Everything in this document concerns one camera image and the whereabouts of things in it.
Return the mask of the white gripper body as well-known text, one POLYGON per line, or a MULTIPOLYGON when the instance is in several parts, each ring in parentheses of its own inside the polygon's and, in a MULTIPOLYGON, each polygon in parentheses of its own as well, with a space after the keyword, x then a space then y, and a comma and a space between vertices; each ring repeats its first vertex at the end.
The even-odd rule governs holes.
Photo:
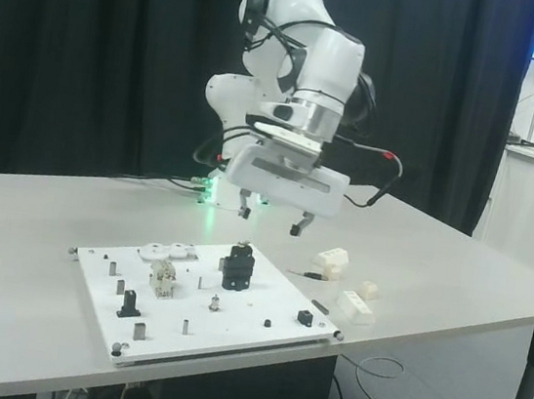
POLYGON ((312 215, 333 217, 341 208, 350 178, 329 168, 294 169, 263 145, 249 144, 232 157, 226 178, 241 189, 312 215))

